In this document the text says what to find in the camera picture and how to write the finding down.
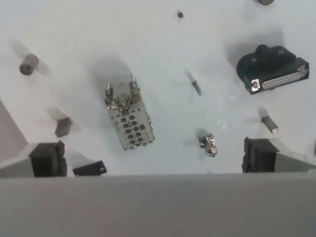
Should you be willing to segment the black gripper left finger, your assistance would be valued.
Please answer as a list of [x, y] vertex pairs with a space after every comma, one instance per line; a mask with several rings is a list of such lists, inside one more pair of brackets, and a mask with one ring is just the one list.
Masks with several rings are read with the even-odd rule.
[[30, 143], [12, 158], [0, 162], [1, 178], [66, 177], [65, 144]]

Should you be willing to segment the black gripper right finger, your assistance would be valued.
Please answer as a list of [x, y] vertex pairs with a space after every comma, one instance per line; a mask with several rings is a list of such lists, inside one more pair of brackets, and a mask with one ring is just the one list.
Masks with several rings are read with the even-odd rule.
[[290, 150], [277, 138], [244, 140], [242, 171], [244, 173], [309, 172], [316, 170], [316, 162]]

